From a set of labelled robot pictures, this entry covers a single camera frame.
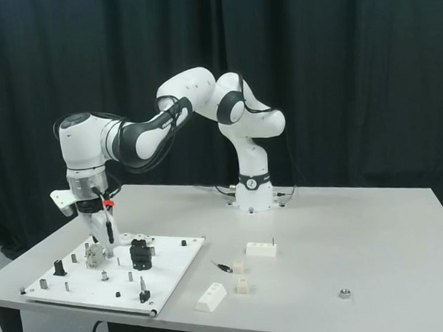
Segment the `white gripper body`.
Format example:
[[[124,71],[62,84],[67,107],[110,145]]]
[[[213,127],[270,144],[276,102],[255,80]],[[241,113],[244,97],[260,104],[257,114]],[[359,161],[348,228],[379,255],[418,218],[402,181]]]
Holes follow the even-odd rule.
[[[92,214],[79,213],[80,220],[91,236],[107,250],[119,246],[118,227],[113,215],[108,211],[99,211]]]

